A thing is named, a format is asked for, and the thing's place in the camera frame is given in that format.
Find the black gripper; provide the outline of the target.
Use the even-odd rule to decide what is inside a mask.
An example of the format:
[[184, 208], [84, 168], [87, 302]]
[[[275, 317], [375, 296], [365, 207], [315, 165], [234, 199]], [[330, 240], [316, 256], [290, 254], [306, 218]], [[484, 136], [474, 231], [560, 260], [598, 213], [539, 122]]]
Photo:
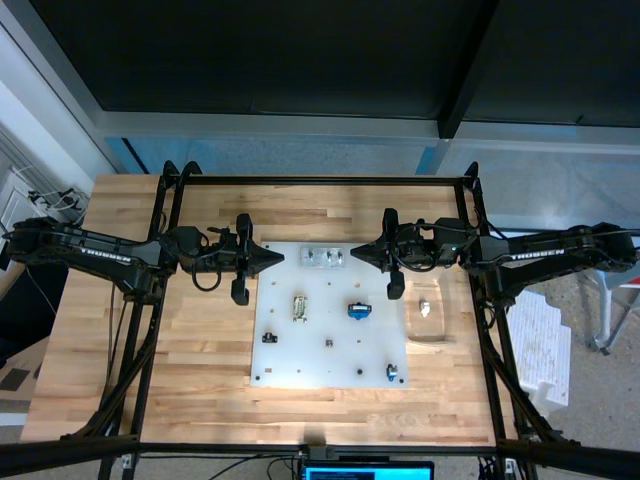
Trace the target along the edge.
[[262, 271], [282, 263], [283, 254], [257, 245], [252, 239], [253, 223], [247, 213], [236, 219], [236, 232], [229, 228], [208, 227], [209, 232], [219, 235], [218, 242], [208, 247], [202, 260], [205, 273], [214, 272], [216, 282], [211, 287], [202, 287], [203, 292], [216, 290], [222, 280], [222, 274], [232, 272], [236, 278], [231, 282], [231, 298], [239, 306], [249, 304], [249, 291], [246, 288], [248, 276], [255, 277]]
[[386, 208], [382, 229], [383, 234], [376, 240], [353, 247], [350, 253], [357, 260], [388, 273], [387, 298], [400, 300], [405, 291], [402, 268], [414, 273], [427, 273], [436, 267], [435, 247], [422, 235], [423, 231], [432, 231], [434, 227], [423, 219], [400, 224], [397, 211]]

